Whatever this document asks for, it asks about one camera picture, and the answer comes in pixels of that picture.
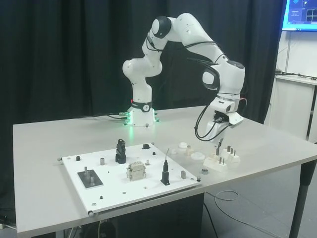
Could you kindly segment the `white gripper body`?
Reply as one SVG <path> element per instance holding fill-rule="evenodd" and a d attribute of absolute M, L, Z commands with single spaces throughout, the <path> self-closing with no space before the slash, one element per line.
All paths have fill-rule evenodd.
<path fill-rule="evenodd" d="M 225 128 L 227 122 L 217 122 L 211 120 L 207 123 L 205 141 L 213 144 L 219 144 L 223 142 L 225 136 Z"/>

